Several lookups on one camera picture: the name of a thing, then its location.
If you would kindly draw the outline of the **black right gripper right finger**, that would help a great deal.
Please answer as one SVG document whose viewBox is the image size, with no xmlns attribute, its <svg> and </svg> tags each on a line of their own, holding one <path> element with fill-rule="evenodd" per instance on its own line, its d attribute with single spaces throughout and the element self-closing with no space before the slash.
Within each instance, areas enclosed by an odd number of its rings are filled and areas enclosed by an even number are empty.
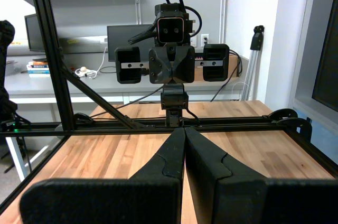
<svg viewBox="0 0 338 224">
<path fill-rule="evenodd" d="M 337 223 L 337 180 L 269 179 L 195 129 L 185 133 L 198 223 Z"/>
</svg>

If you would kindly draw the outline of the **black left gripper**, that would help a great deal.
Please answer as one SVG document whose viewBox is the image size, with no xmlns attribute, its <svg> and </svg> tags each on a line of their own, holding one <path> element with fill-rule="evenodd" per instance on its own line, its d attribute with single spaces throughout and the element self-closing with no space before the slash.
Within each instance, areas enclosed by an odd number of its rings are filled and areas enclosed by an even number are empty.
<svg viewBox="0 0 338 224">
<path fill-rule="evenodd" d="M 152 84 L 192 83 L 196 67 L 203 68 L 204 81 L 225 81 L 228 77 L 229 47 L 226 44 L 207 44 L 202 53 L 196 53 L 192 46 L 156 46 L 150 49 L 148 61 L 140 59 L 136 46 L 119 47 L 115 57 L 119 83 L 139 83 L 143 69 L 149 70 Z"/>
</svg>

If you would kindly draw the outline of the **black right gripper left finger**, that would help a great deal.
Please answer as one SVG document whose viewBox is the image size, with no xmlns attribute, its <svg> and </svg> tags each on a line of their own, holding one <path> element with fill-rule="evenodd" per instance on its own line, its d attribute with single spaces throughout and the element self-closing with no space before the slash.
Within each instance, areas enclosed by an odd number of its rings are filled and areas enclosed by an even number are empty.
<svg viewBox="0 0 338 224">
<path fill-rule="evenodd" d="M 23 223 L 180 223 L 185 130 L 129 179 L 48 179 L 20 199 Z"/>
</svg>

